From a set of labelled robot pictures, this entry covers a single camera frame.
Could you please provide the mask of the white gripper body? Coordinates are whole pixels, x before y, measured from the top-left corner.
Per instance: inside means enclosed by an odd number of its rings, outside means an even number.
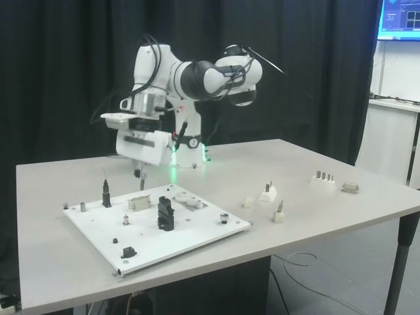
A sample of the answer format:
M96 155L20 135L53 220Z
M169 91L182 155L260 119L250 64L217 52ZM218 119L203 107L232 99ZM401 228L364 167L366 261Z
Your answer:
M164 131L118 131L116 152L138 162L163 165L170 162L170 134Z

